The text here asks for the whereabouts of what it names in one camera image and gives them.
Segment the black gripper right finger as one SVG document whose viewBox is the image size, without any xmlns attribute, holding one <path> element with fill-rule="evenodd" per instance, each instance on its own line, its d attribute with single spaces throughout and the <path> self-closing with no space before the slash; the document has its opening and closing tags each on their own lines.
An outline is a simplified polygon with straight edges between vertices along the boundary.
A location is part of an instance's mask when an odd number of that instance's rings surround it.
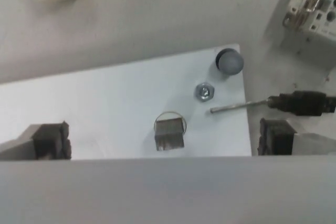
<svg viewBox="0 0 336 224">
<path fill-rule="evenodd" d="M 335 139 L 310 133 L 291 120 L 260 120 L 259 156 L 335 155 Z"/>
</svg>

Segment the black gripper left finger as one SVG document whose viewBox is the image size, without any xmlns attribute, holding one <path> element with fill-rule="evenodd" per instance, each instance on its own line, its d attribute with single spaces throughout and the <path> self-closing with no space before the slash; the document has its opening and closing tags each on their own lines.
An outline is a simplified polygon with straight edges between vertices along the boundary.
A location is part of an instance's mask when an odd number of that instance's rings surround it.
<svg viewBox="0 0 336 224">
<path fill-rule="evenodd" d="M 1 161 L 70 160 L 69 124 L 32 124 L 18 138 L 1 143 Z"/>
</svg>

